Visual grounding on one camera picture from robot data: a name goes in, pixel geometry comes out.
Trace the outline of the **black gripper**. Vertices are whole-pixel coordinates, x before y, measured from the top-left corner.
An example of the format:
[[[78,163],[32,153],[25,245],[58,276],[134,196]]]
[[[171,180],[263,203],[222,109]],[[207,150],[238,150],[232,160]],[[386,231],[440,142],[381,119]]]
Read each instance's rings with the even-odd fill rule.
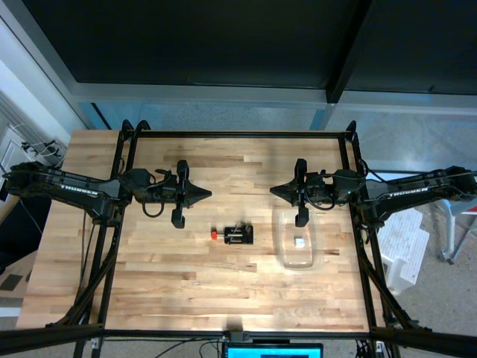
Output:
[[[283,199],[292,207],[297,207],[296,227],[305,227],[309,222],[307,204],[321,211],[330,211],[335,207],[335,199],[324,183],[324,174],[325,171],[309,175],[306,160],[300,158],[294,167],[294,179],[270,188],[271,194]]]
[[[183,208],[186,206],[186,184],[188,183],[188,192],[194,193],[188,197],[188,207],[211,197],[212,192],[194,185],[189,180],[189,165],[185,160],[180,160],[177,163],[175,175],[171,170],[156,169],[155,172],[162,175],[163,179],[154,181],[144,190],[143,213],[147,217],[155,219],[162,215],[166,204],[174,204],[171,223],[175,228],[184,228],[186,220],[183,216]],[[160,204],[159,212],[157,214],[149,213],[146,204]]]

